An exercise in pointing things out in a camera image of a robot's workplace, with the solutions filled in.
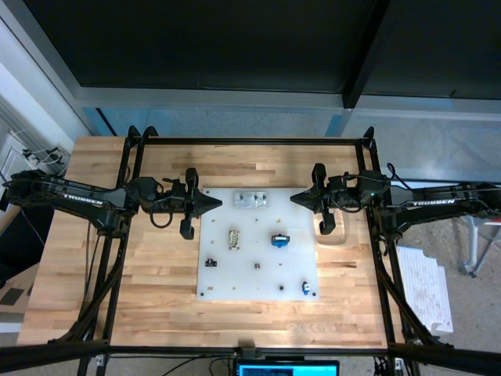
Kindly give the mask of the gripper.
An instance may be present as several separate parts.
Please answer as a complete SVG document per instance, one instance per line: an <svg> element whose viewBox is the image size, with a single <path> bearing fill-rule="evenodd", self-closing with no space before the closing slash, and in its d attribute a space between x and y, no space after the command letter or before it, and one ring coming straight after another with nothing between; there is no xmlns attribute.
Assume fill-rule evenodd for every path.
<svg viewBox="0 0 501 376"><path fill-rule="evenodd" d="M170 183L171 189L167 193L161 194L158 204L158 212L169 214L168 223L161 228L169 227L174 214L183 214L184 219L180 222L179 232L183 239L192 240L194 238L194 228L192 219L222 206L222 201L210 197L202 190L198 190L199 176L195 168L188 168L185 173L185 182L180 179L163 178L163 182ZM196 209L195 203L201 204Z"/></svg>
<svg viewBox="0 0 501 376"><path fill-rule="evenodd" d="M316 163L312 170L313 187L290 197L294 204L307 208L315 214L321 214L322 220L319 224L321 235L329 235L336 228L331 208L351 213L347 178L346 175L327 177L325 165Z"/></svg>

